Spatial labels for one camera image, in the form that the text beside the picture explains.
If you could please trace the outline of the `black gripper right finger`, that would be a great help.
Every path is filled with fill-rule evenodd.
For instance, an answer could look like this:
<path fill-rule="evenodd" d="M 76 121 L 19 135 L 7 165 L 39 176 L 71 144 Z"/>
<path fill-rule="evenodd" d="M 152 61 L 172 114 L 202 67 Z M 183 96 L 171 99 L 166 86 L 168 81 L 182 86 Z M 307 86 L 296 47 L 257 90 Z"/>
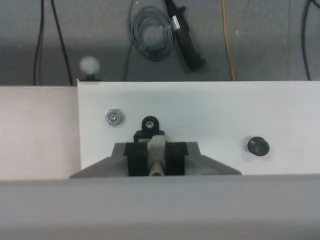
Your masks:
<path fill-rule="evenodd" d="M 229 176 L 242 173 L 202 154 L 197 142 L 167 142 L 164 174 L 166 176 Z"/>

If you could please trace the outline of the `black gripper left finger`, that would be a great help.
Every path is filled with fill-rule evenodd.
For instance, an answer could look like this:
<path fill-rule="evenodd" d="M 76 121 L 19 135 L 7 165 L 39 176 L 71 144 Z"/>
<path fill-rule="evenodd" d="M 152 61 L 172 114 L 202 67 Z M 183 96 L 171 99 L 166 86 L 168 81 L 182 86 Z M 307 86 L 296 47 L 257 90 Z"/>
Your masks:
<path fill-rule="evenodd" d="M 116 143 L 111 155 L 73 173 L 71 178 L 146 177 L 149 175 L 145 143 Z"/>

